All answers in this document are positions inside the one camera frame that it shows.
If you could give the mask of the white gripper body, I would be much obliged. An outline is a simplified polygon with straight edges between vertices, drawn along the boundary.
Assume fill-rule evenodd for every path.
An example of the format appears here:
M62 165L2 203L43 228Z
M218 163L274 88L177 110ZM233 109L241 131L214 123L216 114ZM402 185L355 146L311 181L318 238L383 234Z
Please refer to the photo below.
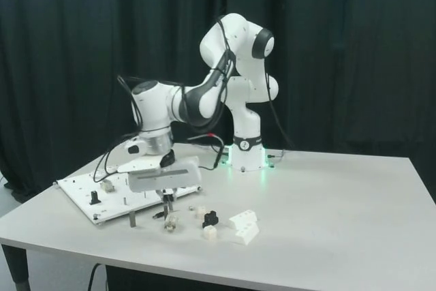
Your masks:
M141 156L127 163L127 180L133 192L191 187L201 183L198 156L182 157L160 167L162 155Z

